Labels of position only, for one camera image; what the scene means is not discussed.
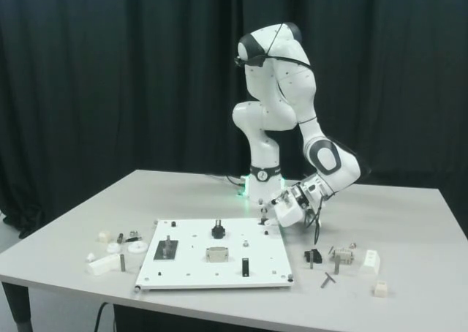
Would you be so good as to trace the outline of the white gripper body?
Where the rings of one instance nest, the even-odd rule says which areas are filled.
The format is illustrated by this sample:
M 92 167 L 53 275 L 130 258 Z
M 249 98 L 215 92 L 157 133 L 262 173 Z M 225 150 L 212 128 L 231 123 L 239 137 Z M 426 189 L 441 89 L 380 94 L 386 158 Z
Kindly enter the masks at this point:
M 303 219 L 304 211 L 293 196 L 278 197 L 274 212 L 282 227 L 289 227 Z

